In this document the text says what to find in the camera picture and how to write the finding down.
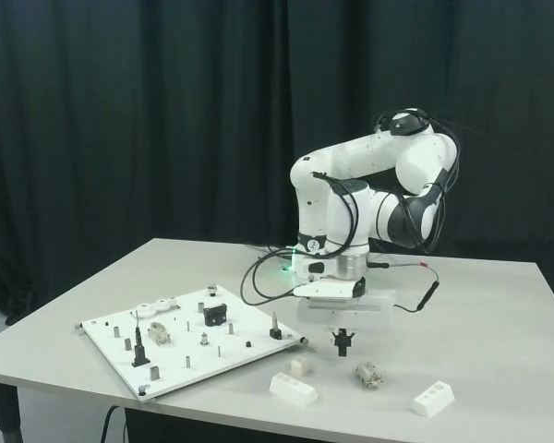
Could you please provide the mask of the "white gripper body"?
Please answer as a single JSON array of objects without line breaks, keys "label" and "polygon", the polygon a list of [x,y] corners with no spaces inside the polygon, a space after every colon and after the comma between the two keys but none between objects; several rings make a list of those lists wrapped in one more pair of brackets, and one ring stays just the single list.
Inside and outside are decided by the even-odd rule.
[{"label": "white gripper body", "polygon": [[301,298],[297,318],[324,329],[386,329],[394,324],[394,291],[354,299]]}]

